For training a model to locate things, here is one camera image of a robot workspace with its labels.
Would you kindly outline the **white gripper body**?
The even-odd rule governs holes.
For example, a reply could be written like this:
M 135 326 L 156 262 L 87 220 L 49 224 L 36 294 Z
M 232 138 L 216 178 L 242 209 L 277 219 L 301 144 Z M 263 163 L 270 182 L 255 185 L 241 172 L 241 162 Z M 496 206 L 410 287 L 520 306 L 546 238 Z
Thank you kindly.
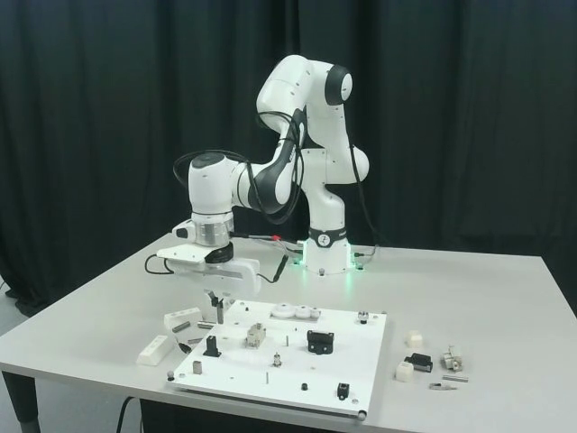
M 208 293 L 258 293 L 261 283 L 259 262 L 233 259 L 226 263 L 186 263 L 169 261 L 169 267 L 195 289 Z

